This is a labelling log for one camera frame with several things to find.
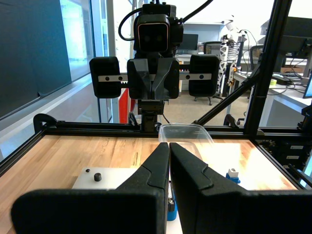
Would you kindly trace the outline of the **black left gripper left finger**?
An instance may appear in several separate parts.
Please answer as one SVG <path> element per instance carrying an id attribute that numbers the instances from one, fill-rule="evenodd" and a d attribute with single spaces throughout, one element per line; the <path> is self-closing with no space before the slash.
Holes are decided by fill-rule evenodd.
<path id="1" fill-rule="evenodd" d="M 18 234 L 163 234 L 166 232 L 169 146 L 159 144 L 114 190 L 47 189 L 15 200 Z"/>

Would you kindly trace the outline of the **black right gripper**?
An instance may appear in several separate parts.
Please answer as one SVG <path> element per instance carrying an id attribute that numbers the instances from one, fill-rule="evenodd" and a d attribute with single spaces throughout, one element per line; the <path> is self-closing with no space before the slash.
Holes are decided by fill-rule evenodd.
<path id="1" fill-rule="evenodd" d="M 119 70 L 117 57 L 97 57 L 89 62 L 97 98 L 117 98 L 127 88 L 130 98 L 141 100 L 176 99 L 179 82 L 189 82 L 189 95 L 212 97 L 216 93 L 220 59 L 215 55 L 192 55 L 190 63 L 179 64 L 172 54 L 136 53 Z"/>

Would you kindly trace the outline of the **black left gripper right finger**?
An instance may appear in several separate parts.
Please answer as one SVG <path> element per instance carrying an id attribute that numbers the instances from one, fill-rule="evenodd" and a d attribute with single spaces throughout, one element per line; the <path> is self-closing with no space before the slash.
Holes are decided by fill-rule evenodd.
<path id="1" fill-rule="evenodd" d="M 312 222 L 311 191 L 248 191 L 177 143 L 170 173 L 185 234 L 297 234 Z"/>

